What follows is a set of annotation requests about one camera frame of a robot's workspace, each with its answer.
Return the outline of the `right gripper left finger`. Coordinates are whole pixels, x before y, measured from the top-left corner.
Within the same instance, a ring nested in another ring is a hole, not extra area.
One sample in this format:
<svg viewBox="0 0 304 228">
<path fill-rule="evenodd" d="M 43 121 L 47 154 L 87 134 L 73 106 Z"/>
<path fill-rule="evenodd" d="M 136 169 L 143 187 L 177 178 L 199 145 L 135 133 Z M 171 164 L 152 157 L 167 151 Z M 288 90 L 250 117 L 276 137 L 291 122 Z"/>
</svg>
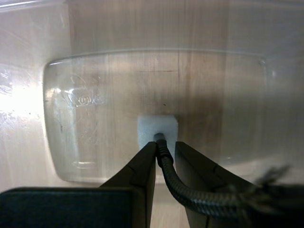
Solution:
<svg viewBox="0 0 304 228">
<path fill-rule="evenodd" d="M 0 195 L 3 228 L 147 228 L 156 144 L 147 143 L 97 188 L 15 188 Z"/>
</svg>

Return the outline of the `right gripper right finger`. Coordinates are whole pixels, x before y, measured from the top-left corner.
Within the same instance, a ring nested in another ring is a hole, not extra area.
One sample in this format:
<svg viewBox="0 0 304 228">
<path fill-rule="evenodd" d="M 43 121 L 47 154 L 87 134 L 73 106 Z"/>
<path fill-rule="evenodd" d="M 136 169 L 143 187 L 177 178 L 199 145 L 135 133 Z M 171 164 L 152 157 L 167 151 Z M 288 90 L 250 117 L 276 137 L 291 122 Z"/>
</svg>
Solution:
<svg viewBox="0 0 304 228">
<path fill-rule="evenodd" d="M 304 187 L 275 184 L 286 168 L 269 171 L 256 184 L 229 172 L 183 142 L 175 146 L 175 164 L 183 184 L 221 207 L 184 203 L 192 228 L 302 228 Z M 229 200 L 233 205 L 225 205 Z"/>
</svg>

